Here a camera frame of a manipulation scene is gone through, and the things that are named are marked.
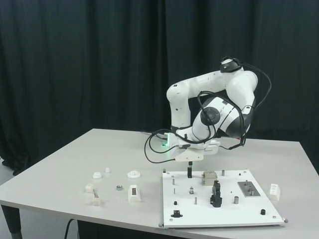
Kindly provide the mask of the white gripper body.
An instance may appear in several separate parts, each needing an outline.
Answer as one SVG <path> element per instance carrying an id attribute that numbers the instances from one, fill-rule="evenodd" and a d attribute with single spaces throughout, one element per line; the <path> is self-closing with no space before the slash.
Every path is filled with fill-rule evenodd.
<path id="1" fill-rule="evenodd" d="M 188 148 L 175 157 L 176 162 L 201 161 L 204 158 L 203 149 Z"/>

